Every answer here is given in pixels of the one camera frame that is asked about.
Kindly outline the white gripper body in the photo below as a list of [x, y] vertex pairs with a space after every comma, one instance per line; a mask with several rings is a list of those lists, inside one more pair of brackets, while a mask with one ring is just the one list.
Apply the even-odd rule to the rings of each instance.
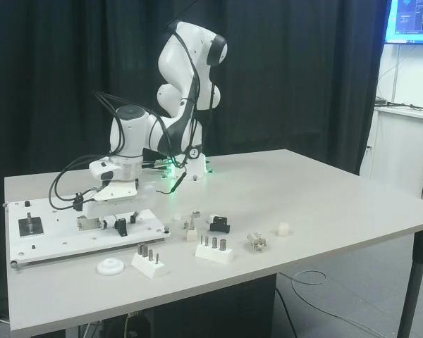
[[86, 203], [83, 211], [83, 215], [89, 219], [129, 213], [137, 208], [135, 196], [109, 200], [96, 200], [92, 197], [90, 199], [91, 201]]

